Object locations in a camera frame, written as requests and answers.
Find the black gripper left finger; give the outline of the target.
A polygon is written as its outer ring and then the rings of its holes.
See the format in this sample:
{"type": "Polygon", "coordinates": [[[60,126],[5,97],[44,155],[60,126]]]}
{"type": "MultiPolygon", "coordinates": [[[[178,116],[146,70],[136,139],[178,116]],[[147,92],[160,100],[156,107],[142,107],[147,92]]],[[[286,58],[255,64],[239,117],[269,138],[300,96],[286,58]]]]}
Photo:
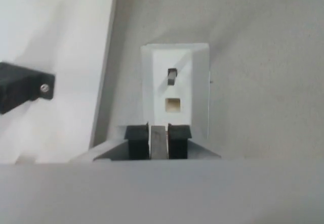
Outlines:
{"type": "Polygon", "coordinates": [[[94,161],[134,161],[149,159],[149,125],[127,125],[121,137],[108,139],[92,149],[94,161]]]}

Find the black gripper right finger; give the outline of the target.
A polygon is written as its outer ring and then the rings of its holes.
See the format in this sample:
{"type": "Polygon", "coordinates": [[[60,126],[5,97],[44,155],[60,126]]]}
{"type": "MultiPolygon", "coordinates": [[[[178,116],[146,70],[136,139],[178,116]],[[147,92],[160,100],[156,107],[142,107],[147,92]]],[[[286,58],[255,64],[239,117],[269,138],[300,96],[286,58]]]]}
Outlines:
{"type": "Polygon", "coordinates": [[[221,156],[197,143],[189,125],[168,124],[169,159],[221,159],[221,156]]]}

